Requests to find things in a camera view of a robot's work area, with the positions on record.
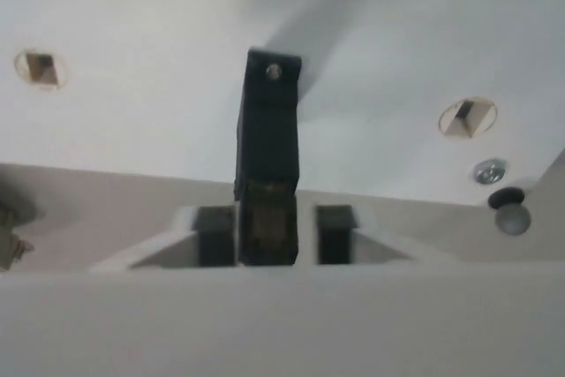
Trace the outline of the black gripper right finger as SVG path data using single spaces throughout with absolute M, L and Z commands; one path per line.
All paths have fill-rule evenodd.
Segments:
M 407 253 L 370 238 L 352 205 L 316 205 L 314 213 L 319 265 L 375 265 L 412 260 Z

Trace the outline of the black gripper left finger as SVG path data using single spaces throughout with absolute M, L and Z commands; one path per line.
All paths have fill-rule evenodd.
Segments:
M 236 261 L 232 206 L 182 207 L 162 233 L 110 255 L 93 272 L 142 268 L 226 268 Z

